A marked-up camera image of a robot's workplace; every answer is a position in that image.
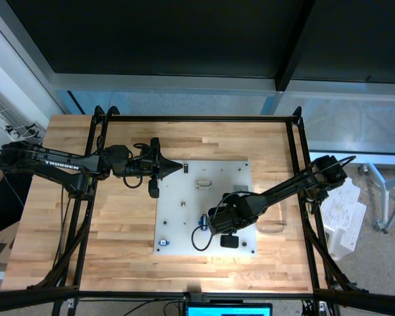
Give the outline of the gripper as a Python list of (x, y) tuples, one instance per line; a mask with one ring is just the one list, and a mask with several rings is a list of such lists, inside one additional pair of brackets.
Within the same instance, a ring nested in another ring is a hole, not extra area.
[(234, 202), (239, 198), (237, 193), (225, 193), (213, 212), (213, 235), (219, 235), (222, 248), (237, 249), (239, 237), (235, 224), (239, 223)]
[[(161, 145), (158, 138), (152, 138), (149, 145), (136, 143), (134, 147), (141, 150), (140, 155), (127, 160), (122, 172), (124, 185), (130, 189), (139, 188), (142, 185), (143, 178), (148, 176), (150, 177), (148, 193), (151, 198), (157, 199), (159, 197), (157, 180), (163, 180), (168, 175), (181, 171), (182, 163), (171, 161), (161, 154)], [(139, 178), (139, 182), (132, 186), (127, 181), (128, 177)]]

